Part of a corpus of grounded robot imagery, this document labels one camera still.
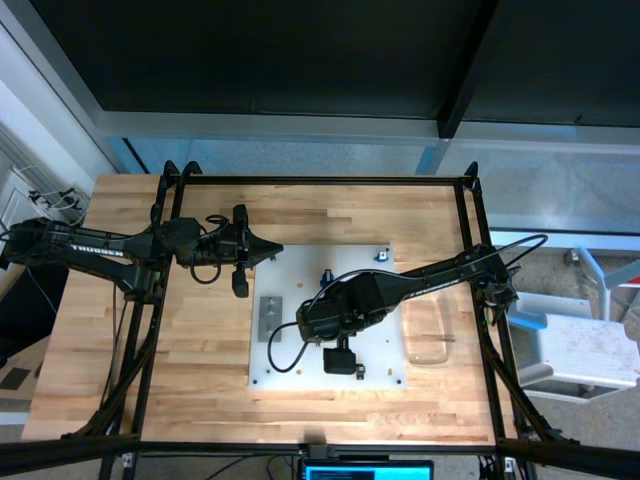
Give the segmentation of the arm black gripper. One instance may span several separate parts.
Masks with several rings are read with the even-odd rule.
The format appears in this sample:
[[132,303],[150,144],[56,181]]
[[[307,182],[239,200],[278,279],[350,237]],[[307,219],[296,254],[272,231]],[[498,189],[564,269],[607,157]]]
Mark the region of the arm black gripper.
[[335,348],[323,350],[323,367],[328,374],[362,375],[364,366],[349,347],[349,339],[380,323],[388,313],[380,293],[340,293],[327,303],[330,318],[326,338],[336,340]]
[[[284,246],[260,238],[249,230],[249,217],[244,204],[233,207],[232,222],[221,214],[211,214],[206,221],[215,224],[217,228],[201,235],[198,239],[193,254],[193,279],[201,285],[213,284],[219,279],[223,265],[234,265],[233,293],[238,298],[247,298],[249,296],[249,284],[245,273],[247,266],[254,268],[263,261],[274,260],[284,251]],[[195,269],[198,266],[214,266],[216,273],[211,279],[203,280],[196,274]]]

